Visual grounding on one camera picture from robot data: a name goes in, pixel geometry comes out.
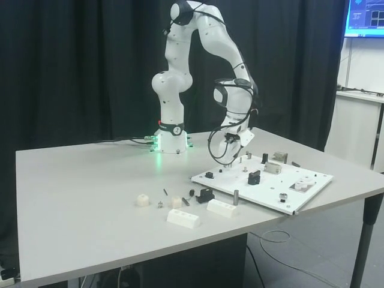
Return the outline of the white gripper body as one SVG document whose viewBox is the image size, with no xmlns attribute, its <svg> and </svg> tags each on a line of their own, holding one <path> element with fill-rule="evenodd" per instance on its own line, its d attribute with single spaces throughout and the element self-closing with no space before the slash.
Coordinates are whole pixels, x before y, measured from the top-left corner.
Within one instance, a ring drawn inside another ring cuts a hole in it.
<svg viewBox="0 0 384 288">
<path fill-rule="evenodd" d="M 240 138 L 237 135 L 225 135 L 219 144 L 218 162 L 229 164 L 237 157 L 241 147 Z"/>
</svg>

